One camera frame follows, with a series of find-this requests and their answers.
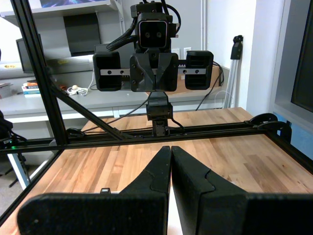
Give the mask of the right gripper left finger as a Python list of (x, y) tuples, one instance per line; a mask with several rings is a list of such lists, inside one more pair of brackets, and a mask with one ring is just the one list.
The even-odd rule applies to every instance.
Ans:
[(162, 147), (119, 193), (45, 193), (19, 209), (22, 235), (165, 235), (171, 148)]

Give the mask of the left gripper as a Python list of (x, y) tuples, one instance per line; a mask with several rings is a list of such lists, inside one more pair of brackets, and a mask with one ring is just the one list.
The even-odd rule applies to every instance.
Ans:
[(191, 50), (185, 60), (176, 53), (149, 48), (144, 53), (134, 53), (128, 67), (121, 66), (120, 54), (97, 52), (93, 56), (96, 86), (102, 92), (122, 89), (123, 82), (130, 84), (133, 92), (173, 92), (178, 86), (178, 76), (185, 77), (188, 90), (206, 90), (210, 87), (214, 55), (208, 50)]

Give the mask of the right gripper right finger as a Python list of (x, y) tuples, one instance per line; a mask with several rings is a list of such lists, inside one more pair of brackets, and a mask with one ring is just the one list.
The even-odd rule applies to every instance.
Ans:
[(172, 147), (172, 182), (185, 235), (310, 235), (313, 196), (251, 193)]

